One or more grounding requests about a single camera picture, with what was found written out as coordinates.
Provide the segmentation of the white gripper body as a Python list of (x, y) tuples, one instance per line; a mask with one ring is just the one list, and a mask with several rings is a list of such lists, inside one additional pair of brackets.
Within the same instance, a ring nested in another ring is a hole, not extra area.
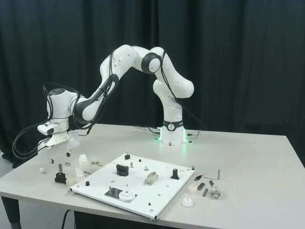
[(80, 143), (78, 133), (56, 133), (39, 142), (38, 151), (69, 152)]

